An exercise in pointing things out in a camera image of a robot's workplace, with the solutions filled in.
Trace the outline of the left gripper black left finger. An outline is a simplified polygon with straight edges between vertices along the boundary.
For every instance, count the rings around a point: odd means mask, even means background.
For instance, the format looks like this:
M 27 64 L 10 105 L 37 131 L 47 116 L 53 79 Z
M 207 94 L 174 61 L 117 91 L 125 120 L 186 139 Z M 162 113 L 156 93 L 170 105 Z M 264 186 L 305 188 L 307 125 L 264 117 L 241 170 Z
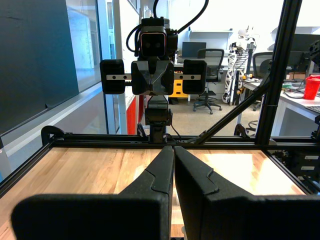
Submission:
M 37 194 L 11 213 L 18 240 L 168 240 L 174 152 L 164 147 L 118 194 Z

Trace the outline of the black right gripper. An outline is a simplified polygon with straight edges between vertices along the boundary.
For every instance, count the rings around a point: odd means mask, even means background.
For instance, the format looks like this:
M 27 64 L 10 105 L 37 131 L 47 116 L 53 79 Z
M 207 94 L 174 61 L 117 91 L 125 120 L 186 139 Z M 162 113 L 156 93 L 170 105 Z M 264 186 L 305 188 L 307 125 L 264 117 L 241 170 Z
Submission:
M 182 92 L 188 95 L 205 91 L 207 63 L 204 60 L 185 60 L 182 73 L 175 73 L 171 60 L 137 60 L 131 72 L 125 73 L 121 59 L 100 62 L 102 90 L 106 95 L 120 95 L 131 87 L 134 95 L 172 95 L 175 80 L 182 80 Z

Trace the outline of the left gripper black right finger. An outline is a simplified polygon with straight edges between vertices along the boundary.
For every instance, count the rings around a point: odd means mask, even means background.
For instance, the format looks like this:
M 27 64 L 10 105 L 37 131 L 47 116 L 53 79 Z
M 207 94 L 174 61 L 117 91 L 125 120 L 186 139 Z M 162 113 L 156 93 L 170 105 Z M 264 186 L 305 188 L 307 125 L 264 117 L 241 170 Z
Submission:
M 317 195 L 253 195 L 177 146 L 175 186 L 189 240 L 317 240 Z

